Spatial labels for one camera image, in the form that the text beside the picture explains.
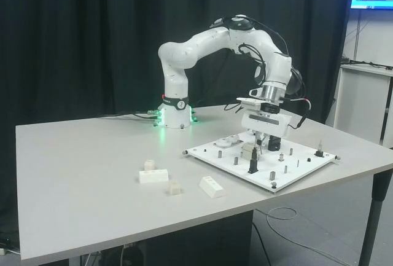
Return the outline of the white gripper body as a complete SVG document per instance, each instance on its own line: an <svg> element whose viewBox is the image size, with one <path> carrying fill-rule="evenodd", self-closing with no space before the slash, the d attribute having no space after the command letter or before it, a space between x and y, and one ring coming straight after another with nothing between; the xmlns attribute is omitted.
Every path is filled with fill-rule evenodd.
<svg viewBox="0 0 393 266"><path fill-rule="evenodd" d="M290 121L291 116L289 115L271 114L267 117L253 112L245 112L241 120L241 125L244 128L263 134L285 138L289 130Z"/></svg>

